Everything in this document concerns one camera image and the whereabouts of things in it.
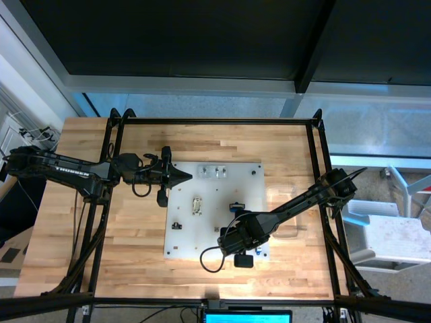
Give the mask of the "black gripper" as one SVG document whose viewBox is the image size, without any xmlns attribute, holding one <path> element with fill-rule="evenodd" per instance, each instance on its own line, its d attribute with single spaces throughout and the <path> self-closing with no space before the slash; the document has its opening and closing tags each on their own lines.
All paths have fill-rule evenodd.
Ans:
<svg viewBox="0 0 431 323">
<path fill-rule="evenodd" d="M 157 161 L 151 163 L 151 169 L 147 177 L 149 186 L 153 187 L 158 185 L 159 190 L 157 191 L 156 201 L 159 207 L 168 206 L 168 196 L 166 190 L 168 189 L 170 181 L 170 165 L 172 161 L 172 152 L 169 146 L 162 148 L 161 157 Z M 171 165 L 171 174 L 174 176 L 171 178 L 171 187 L 178 186 L 183 182 L 192 180 L 192 174 L 185 172 L 178 168 L 178 163 Z"/>
<path fill-rule="evenodd" d="M 262 246 L 269 241 L 270 235 L 253 238 L 248 235 L 242 236 L 237 231 L 232 231 L 218 238 L 218 246 L 224 257 L 234 256 L 236 268 L 253 268 L 254 258 L 247 252 Z"/>
</svg>

